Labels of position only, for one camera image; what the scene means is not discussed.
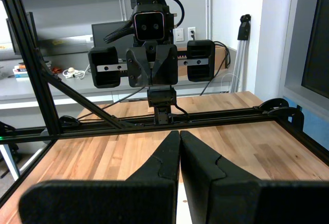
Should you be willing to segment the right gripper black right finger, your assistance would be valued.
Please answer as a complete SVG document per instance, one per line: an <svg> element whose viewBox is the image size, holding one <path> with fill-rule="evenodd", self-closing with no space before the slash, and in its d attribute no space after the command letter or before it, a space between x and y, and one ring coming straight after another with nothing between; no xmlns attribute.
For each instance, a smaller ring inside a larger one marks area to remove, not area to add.
<svg viewBox="0 0 329 224"><path fill-rule="evenodd" d="M324 223L328 182L262 180L188 131L181 171L193 223Z"/></svg>

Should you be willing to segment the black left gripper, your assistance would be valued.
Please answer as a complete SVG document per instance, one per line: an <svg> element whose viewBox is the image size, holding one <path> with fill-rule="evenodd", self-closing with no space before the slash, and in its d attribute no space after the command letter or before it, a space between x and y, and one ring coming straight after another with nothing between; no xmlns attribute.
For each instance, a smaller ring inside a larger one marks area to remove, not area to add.
<svg viewBox="0 0 329 224"><path fill-rule="evenodd" d="M130 87L175 85L179 67L186 67L189 81L203 82L214 77L215 44L189 41L185 50L178 50L174 44L147 42L129 48L122 63L115 47L93 48L88 60L97 88L117 87L122 77L128 77Z"/></svg>

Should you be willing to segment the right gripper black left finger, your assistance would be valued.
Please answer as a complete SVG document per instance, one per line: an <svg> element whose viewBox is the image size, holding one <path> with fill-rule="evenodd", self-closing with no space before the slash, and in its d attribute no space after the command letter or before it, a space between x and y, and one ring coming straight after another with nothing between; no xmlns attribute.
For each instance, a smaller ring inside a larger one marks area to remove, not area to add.
<svg viewBox="0 0 329 224"><path fill-rule="evenodd" d="M18 204L22 223L175 223L179 132L171 131L127 180L50 180Z"/></svg>

